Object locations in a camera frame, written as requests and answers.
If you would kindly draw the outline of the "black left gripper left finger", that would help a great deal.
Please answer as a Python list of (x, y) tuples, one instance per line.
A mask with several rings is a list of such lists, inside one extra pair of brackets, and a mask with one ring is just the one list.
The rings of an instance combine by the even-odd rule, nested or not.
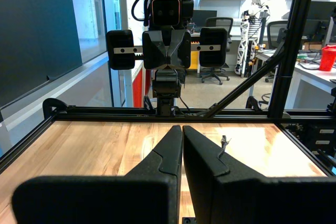
[(124, 176), (40, 176), (12, 196), (18, 223), (178, 223), (183, 134), (173, 126)]

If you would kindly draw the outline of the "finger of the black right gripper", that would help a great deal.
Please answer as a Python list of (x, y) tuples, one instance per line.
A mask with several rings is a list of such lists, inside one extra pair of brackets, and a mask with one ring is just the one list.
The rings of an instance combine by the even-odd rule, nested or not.
[(172, 69), (188, 69), (191, 65), (190, 31), (173, 30), (167, 50), (167, 65)]
[(144, 31), (142, 34), (143, 62), (145, 69), (164, 69), (167, 51), (160, 30)]

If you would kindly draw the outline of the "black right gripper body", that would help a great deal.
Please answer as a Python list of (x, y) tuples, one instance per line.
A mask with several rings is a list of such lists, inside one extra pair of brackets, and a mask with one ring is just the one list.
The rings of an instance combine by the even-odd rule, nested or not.
[[(171, 43), (172, 31), (161, 30), (166, 51)], [(191, 52), (199, 53), (199, 64), (202, 67), (221, 67), (226, 61), (227, 39), (227, 31), (223, 27), (202, 28), (199, 36), (191, 35)], [(113, 70), (133, 69), (137, 60), (144, 59), (142, 45), (134, 45), (131, 30), (109, 31), (106, 42), (110, 67)]]

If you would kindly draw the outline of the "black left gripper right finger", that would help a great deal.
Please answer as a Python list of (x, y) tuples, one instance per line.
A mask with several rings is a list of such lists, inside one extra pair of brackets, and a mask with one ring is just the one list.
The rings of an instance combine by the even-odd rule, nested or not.
[(266, 177), (191, 126), (183, 161), (197, 223), (335, 223), (332, 177)]

